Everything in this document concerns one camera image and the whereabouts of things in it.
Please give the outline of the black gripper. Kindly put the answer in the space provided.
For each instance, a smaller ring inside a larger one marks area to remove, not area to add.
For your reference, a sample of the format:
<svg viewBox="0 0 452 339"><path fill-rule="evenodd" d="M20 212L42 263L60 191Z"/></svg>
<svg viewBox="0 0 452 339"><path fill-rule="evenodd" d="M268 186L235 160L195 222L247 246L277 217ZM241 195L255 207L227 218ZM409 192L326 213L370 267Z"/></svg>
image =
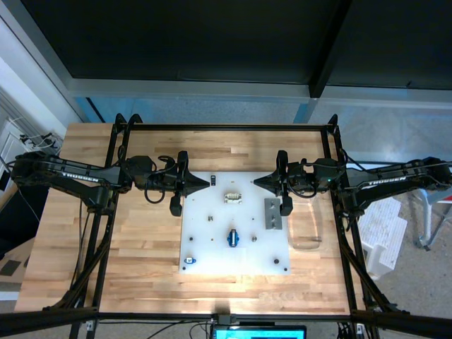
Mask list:
<svg viewBox="0 0 452 339"><path fill-rule="evenodd" d="M307 159L299 162L289 162L288 154L279 150L277 154L277 169L266 176L254 180L254 185L281 197L280 214L289 216L293 210L293 201L290 193L299 198L313 198L317 194L312 173L304 167L308 165ZM257 182L277 182L274 184L259 184Z"/></svg>
<svg viewBox="0 0 452 339"><path fill-rule="evenodd" d="M168 156L160 155L158 160L165 163L163 169L152 172L145 183L145 199L151 204L161 203L167 192L172 192L169 203L169 210L173 216L182 215L182 196L193 194L209 187L208 181L199 178L188 170L188 153L183 150L178 153L177 160ZM188 184L188 183L207 183L207 184ZM157 201L152 201L148 197L148 191L159 191L162 196Z"/></svg>

